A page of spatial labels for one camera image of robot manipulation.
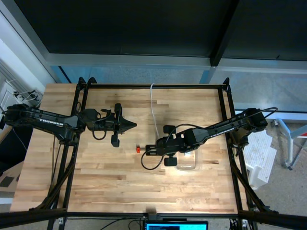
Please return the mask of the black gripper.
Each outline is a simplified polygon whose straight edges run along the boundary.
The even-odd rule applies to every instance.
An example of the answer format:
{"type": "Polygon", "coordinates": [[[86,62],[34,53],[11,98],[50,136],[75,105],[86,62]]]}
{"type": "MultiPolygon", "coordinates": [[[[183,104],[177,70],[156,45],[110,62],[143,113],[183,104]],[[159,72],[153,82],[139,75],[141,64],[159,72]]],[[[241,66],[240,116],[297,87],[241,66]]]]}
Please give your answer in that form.
{"type": "Polygon", "coordinates": [[[136,123],[131,122],[121,116],[122,116],[122,106],[120,103],[115,104],[114,112],[111,112],[109,110],[106,113],[106,118],[104,122],[104,131],[105,133],[108,131],[113,132],[113,135],[111,136],[111,144],[113,147],[119,147],[118,134],[120,134],[121,132],[124,133],[137,126],[136,123]]]}
{"type": "Polygon", "coordinates": [[[177,166],[174,155],[185,147],[183,132],[176,133],[176,129],[175,126],[163,126],[163,132],[167,136],[156,141],[156,153],[163,158],[164,166],[177,166]]]}

